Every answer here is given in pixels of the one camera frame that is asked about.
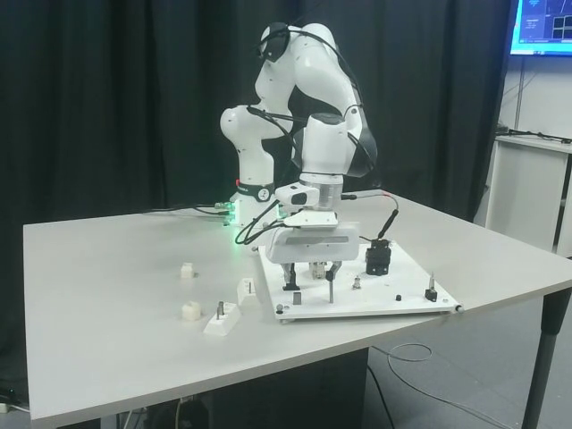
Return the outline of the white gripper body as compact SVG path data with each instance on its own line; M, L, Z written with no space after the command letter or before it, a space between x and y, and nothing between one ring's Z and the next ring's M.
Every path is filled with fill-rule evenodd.
M359 224L343 222L334 228L281 228L265 247L275 264L354 260L359 253Z

